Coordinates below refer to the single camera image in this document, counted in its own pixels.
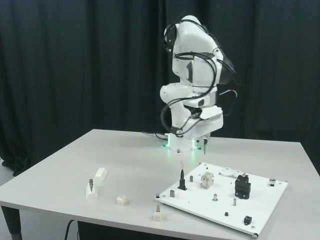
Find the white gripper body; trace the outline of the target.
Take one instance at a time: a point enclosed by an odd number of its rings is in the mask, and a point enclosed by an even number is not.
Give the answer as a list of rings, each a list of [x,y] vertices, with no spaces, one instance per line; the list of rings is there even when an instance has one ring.
[[[223,127],[223,112],[220,111],[216,115],[208,119],[190,119],[184,126],[184,138],[188,140],[198,139],[210,134]]]

